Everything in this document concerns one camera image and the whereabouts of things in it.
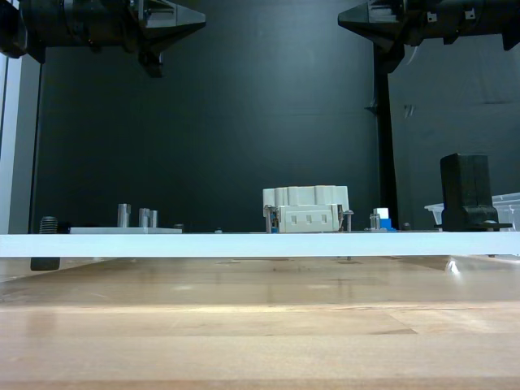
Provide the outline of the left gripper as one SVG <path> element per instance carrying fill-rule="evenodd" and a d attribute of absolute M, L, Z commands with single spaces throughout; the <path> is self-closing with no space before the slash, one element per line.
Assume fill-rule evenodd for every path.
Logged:
<path fill-rule="evenodd" d="M 137 52 L 139 64 L 150 77 L 163 76 L 162 51 L 206 26 L 206 15 L 173 1 L 104 1 L 119 24 L 121 45 Z"/>

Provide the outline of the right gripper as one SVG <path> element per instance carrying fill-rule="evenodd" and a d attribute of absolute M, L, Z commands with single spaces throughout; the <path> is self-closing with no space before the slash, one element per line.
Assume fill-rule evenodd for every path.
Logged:
<path fill-rule="evenodd" d="M 426 24 L 421 1 L 366 1 L 338 15 L 338 25 L 373 41 L 378 72 L 389 74 L 405 57 L 405 46 L 423 41 Z"/>

